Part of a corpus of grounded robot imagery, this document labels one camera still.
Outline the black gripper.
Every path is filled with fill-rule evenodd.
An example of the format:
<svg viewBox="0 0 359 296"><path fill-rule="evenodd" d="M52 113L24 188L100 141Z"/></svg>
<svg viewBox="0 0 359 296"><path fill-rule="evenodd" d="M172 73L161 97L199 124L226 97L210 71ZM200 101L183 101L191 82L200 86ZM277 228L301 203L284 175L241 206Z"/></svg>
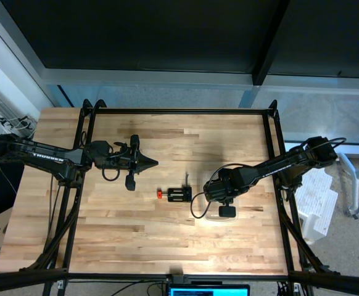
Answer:
<svg viewBox="0 0 359 296"><path fill-rule="evenodd" d="M129 191L135 191L135 175L138 175L147 169L156 167L159 163L154 159L146 157L139 151L140 141L137 134L130 137L129 145L123 142L114 142L114 144L120 147L120 150L116 152L117 168L119 170L128 171L128 175L125 178L125 187Z"/></svg>
<svg viewBox="0 0 359 296"><path fill-rule="evenodd" d="M218 216L220 218L236 217L236 207L231 204L237 196L241 195L241 191L233 188L229 181L214 180L206 182L204 194L209 204L214 202L221 204L218 207Z"/></svg>

